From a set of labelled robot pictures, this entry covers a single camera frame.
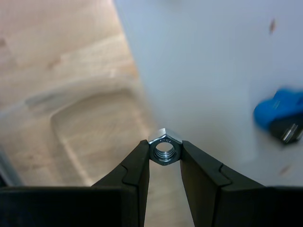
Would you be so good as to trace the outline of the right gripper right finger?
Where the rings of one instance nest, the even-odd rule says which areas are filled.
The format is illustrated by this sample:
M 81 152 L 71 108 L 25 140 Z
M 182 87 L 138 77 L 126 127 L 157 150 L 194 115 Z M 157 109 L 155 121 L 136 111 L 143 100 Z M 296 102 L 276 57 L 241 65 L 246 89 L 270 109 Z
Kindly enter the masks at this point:
M 264 186 L 183 141 L 180 169 L 196 227 L 301 227 L 303 189 Z

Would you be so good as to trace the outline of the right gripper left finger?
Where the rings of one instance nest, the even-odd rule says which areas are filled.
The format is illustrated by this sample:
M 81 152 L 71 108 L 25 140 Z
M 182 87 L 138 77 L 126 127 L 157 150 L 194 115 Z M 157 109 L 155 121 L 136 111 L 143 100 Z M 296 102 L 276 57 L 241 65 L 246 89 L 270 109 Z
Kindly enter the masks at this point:
M 142 227 L 149 187 L 149 144 L 142 140 L 92 186 L 3 187 L 3 227 Z

